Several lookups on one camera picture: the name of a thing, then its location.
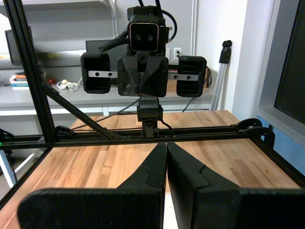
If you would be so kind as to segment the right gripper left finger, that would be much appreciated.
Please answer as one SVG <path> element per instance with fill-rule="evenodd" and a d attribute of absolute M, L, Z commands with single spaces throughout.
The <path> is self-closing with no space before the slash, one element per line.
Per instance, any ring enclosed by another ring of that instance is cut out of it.
<path fill-rule="evenodd" d="M 159 143 L 117 188 L 45 188 L 19 204 L 22 229 L 161 229 L 167 145 Z"/>

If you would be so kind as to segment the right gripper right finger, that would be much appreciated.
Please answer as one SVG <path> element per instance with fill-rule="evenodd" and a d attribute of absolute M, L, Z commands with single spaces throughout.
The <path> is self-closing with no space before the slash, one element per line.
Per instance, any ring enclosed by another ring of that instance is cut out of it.
<path fill-rule="evenodd" d="M 168 180 L 181 229 L 299 229 L 303 189 L 242 188 L 175 143 L 168 143 Z"/>

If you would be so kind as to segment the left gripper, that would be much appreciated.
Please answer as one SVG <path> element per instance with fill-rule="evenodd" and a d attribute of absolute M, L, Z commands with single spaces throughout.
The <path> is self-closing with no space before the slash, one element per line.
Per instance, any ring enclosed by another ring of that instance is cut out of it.
<path fill-rule="evenodd" d="M 83 86 L 89 94 L 107 94 L 115 79 L 121 96 L 165 97 L 168 81 L 175 80 L 178 96 L 200 97 L 206 65 L 200 56 L 181 56 L 177 65 L 170 65 L 165 56 L 140 51 L 120 57 L 112 71 L 107 53 L 81 56 Z"/>

